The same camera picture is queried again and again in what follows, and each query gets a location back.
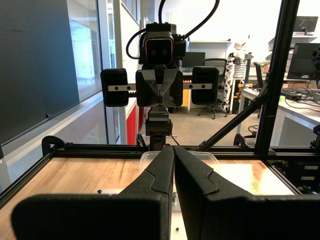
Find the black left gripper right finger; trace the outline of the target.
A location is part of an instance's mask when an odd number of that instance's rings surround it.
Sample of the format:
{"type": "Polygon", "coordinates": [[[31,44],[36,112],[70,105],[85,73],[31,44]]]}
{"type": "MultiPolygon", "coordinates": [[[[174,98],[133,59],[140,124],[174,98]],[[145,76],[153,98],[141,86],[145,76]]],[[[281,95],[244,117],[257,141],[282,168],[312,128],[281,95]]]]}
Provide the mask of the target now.
{"type": "Polygon", "coordinates": [[[253,195],[177,146],[174,178],[190,240],[317,240],[317,195],[253,195]]]}

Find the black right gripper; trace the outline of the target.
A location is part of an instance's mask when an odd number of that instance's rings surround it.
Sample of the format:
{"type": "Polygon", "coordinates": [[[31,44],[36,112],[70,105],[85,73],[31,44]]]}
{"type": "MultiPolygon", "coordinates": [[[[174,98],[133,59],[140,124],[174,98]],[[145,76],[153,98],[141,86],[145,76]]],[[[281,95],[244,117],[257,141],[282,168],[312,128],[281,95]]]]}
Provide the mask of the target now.
{"type": "Polygon", "coordinates": [[[184,83],[178,68],[138,70],[130,84],[124,68],[105,69],[100,77],[107,107],[125,107],[129,98],[136,98],[139,107],[180,107],[184,90],[191,91],[194,105],[212,105],[218,97],[219,70],[214,66],[194,67],[190,83],[184,83]]]}

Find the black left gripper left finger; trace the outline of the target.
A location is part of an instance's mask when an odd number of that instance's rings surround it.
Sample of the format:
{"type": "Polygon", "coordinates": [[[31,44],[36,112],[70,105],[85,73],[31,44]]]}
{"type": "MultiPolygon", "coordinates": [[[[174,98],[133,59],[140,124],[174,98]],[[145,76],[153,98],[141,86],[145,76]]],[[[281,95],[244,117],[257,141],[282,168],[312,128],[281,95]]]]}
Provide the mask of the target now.
{"type": "Polygon", "coordinates": [[[18,240],[168,240],[174,150],[165,146],[119,194],[38,194],[11,214],[18,240]]]}

